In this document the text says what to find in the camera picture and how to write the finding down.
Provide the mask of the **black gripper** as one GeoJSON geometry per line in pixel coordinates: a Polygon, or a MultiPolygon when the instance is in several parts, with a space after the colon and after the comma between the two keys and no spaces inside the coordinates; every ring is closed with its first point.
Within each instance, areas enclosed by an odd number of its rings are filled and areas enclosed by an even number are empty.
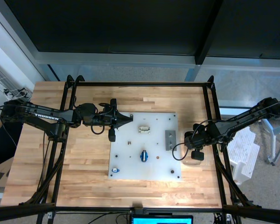
{"type": "Polygon", "coordinates": [[[133,122],[133,114],[130,112],[118,112],[117,100],[112,98],[110,103],[100,103],[103,110],[99,112],[99,118],[103,126],[108,126],[108,139],[110,142],[116,141],[115,129],[133,122]]]}
{"type": "Polygon", "coordinates": [[[204,146],[209,143],[208,135],[203,133],[195,133],[193,131],[184,134],[184,143],[188,150],[191,150],[191,158],[197,161],[204,160],[204,153],[201,152],[204,146]]]}

